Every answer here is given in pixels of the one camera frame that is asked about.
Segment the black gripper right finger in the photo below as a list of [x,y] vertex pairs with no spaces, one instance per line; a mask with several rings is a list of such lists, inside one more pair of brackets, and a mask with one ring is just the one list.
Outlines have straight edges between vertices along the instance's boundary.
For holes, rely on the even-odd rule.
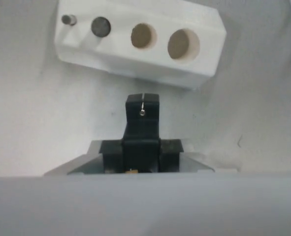
[[162,139],[160,172],[162,173],[213,173],[205,163],[206,157],[196,151],[191,139]]

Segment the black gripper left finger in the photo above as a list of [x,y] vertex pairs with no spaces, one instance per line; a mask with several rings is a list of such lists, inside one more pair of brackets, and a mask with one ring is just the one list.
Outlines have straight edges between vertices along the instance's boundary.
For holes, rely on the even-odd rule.
[[93,140],[88,151],[48,172],[45,176],[118,174],[123,172],[121,141]]

